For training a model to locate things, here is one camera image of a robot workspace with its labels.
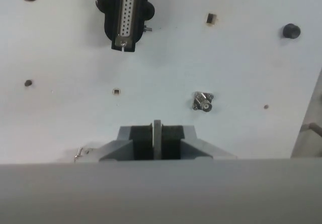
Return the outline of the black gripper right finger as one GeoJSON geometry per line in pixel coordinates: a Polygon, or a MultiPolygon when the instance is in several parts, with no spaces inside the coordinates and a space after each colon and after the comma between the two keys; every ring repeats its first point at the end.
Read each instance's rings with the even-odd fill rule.
{"type": "Polygon", "coordinates": [[[236,159],[237,156],[200,139],[192,125],[162,127],[162,160],[236,159]]]}

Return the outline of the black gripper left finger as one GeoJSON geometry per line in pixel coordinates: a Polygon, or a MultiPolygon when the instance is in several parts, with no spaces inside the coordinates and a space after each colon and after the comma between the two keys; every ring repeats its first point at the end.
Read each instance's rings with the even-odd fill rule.
{"type": "Polygon", "coordinates": [[[152,125],[121,126],[117,138],[100,147],[82,147],[76,163],[153,160],[152,125]]]}

